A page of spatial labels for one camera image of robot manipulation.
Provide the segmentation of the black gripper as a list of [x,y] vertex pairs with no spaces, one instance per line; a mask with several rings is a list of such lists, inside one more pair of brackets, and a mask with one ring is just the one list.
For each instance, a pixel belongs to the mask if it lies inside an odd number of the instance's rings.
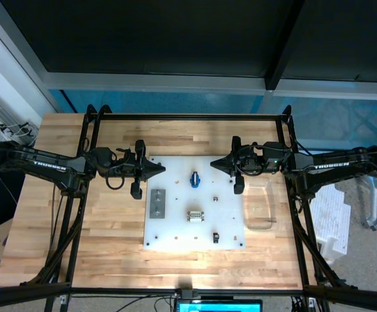
[[[131,183],[131,196],[133,199],[142,198],[142,189],[140,188],[140,182],[145,181],[144,178],[144,161],[146,160],[146,145],[143,140],[137,140],[135,142],[135,151],[130,149],[120,149],[123,152],[123,158],[119,161],[119,167],[115,169],[116,177],[120,177],[122,182],[125,178],[133,178]],[[149,167],[153,168],[149,172],[149,178],[159,175],[166,171],[163,164],[156,158],[151,158],[149,161]]]
[[[262,174],[262,163],[259,156],[254,152],[258,145],[253,142],[250,145],[242,145],[241,138],[234,136],[231,143],[233,155],[233,169],[235,173],[234,193],[242,194],[245,188],[244,176],[256,177]],[[225,157],[211,161],[212,168],[220,170],[225,174],[231,174],[231,153]]]

